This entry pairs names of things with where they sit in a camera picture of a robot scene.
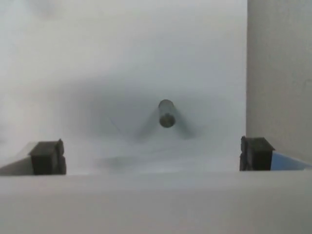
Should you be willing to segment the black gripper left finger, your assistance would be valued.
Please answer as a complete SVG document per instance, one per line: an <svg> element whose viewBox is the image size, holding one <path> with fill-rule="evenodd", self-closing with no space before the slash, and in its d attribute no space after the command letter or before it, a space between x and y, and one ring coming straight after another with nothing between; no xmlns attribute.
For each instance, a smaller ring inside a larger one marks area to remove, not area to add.
<svg viewBox="0 0 312 234"><path fill-rule="evenodd" d="M62 139L27 143L16 155L0 162L1 175L66 175Z"/></svg>

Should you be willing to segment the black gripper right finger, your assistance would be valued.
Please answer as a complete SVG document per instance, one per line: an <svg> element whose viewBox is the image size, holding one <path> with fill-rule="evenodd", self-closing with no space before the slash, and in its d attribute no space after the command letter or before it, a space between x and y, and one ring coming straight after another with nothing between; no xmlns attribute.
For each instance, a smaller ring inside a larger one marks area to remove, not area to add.
<svg viewBox="0 0 312 234"><path fill-rule="evenodd" d="M278 153L264 137L241 137L240 171L311 170L310 163Z"/></svg>

